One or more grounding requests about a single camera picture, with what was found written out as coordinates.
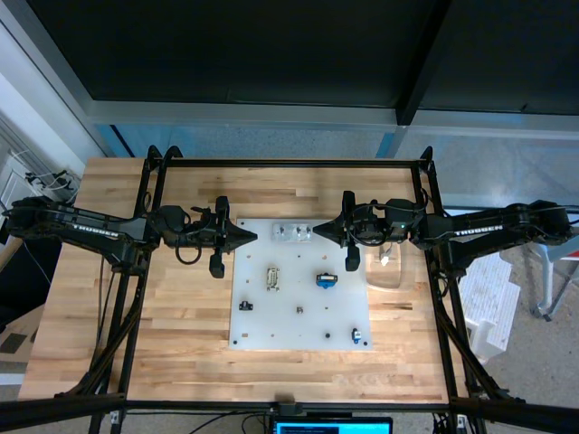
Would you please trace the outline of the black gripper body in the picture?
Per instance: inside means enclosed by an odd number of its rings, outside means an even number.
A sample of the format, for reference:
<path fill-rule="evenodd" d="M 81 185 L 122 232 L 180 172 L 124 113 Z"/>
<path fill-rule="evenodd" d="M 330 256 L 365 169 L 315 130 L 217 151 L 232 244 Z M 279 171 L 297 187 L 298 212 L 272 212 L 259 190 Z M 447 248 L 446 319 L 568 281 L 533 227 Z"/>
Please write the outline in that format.
<path fill-rule="evenodd" d="M 346 271 L 357 271 L 361 256 L 358 245 L 378 247 L 385 243 L 384 222 L 374 213 L 374 209 L 383 211 L 384 207 L 376 199 L 370 203 L 356 203 L 352 191 L 344 191 L 342 198 L 344 242 L 346 247 Z"/>
<path fill-rule="evenodd" d="M 225 267 L 223 253 L 227 238 L 226 222 L 229 218 L 229 201 L 226 196 L 219 196 L 215 201 L 214 212 L 210 208 L 194 206 L 194 212 L 201 214 L 196 224 L 195 239 L 202 248 L 212 248 L 214 253 L 209 259 L 209 271 L 213 278 L 223 278 Z"/>

